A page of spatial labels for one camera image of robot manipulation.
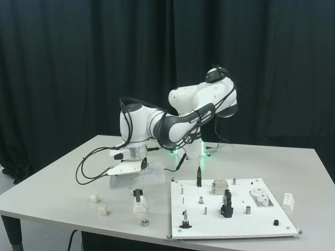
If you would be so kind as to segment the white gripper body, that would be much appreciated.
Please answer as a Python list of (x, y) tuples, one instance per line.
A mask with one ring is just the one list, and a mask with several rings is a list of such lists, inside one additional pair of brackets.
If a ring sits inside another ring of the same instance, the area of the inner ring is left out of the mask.
[(145, 169), (135, 173), (125, 173), (120, 166), (122, 164), (116, 167), (119, 173), (116, 173), (114, 168), (109, 170), (109, 187), (111, 189), (140, 189), (144, 186), (165, 182), (164, 165), (162, 162), (149, 163)]

